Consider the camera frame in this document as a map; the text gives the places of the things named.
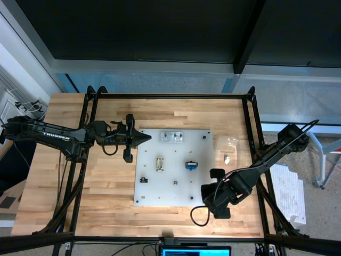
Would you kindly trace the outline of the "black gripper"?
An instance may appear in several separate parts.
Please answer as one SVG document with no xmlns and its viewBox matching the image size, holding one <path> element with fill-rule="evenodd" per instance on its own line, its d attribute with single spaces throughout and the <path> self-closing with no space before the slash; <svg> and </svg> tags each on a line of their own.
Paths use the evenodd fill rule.
<svg viewBox="0 0 341 256">
<path fill-rule="evenodd" d="M 229 219 L 231 217 L 228 205 L 237 197 L 237 189 L 234 184 L 234 173 L 225 173 L 224 169 L 211 169 L 210 177 L 217 181 L 213 184 L 213 192 L 210 199 L 210 211 L 215 219 Z"/>
<path fill-rule="evenodd" d="M 151 140 L 151 136 L 134 129 L 135 119 L 132 114 L 126 116 L 126 124 L 117 123 L 117 128 L 112 134 L 112 143 L 115 145 L 115 151 L 111 155 L 115 155 L 118 151 L 118 146 L 125 146 L 123 151 L 123 159 L 126 163 L 133 162 L 131 148 L 136 148 L 138 145 Z"/>
</svg>

